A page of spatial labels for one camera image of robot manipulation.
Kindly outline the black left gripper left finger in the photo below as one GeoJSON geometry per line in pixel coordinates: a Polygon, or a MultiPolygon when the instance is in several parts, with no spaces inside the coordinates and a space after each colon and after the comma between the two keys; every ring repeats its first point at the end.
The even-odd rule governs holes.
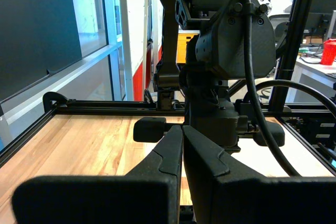
{"type": "Polygon", "coordinates": [[[183,132],[172,127],[123,176],[39,176],[12,196],[18,223],[178,223],[183,132]]]}

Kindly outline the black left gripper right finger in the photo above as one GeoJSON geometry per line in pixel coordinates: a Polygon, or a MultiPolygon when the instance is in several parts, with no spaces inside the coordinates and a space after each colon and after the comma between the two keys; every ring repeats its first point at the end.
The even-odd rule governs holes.
{"type": "Polygon", "coordinates": [[[334,223],[335,179],[266,177],[191,126],[184,167],[197,223],[334,223]]]}

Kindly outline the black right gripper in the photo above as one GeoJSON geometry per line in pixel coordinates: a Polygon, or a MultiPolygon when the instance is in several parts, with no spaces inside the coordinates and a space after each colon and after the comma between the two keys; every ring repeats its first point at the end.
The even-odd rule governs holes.
{"type": "Polygon", "coordinates": [[[285,133],[276,123],[266,121],[257,94],[250,102],[230,102],[219,97],[210,84],[183,79],[180,86],[186,96],[184,125],[189,125],[227,152],[238,152],[240,137],[252,138],[259,146],[274,150],[285,144],[285,133]]]}

